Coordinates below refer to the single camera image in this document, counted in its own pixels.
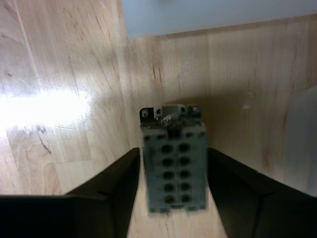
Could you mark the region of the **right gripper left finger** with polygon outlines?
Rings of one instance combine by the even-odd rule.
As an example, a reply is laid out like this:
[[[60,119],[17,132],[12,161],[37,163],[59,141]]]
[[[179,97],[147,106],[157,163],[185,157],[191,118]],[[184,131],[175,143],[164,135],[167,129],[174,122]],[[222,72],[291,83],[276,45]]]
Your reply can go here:
[[[2,195],[2,238],[125,238],[139,183],[133,148],[64,195]]]

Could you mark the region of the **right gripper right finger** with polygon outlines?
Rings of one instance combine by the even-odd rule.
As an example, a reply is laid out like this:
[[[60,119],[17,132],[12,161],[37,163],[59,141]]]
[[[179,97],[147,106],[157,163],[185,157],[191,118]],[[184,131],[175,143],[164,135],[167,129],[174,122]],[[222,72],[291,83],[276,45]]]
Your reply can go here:
[[[208,149],[208,184],[229,238],[315,238],[317,199]]]

